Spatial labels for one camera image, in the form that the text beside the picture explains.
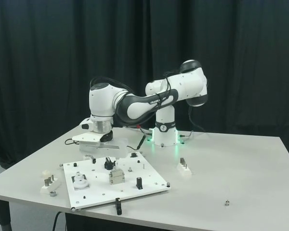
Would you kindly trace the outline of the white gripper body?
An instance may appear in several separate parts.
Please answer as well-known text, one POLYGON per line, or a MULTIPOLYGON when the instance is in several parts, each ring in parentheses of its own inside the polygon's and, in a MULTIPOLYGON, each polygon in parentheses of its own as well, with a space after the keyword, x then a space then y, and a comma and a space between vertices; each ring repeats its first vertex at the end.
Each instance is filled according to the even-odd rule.
POLYGON ((128 140, 126 138, 113 139, 107 142, 79 142, 79 150, 84 155, 94 158, 114 157, 124 158, 128 154, 128 140))

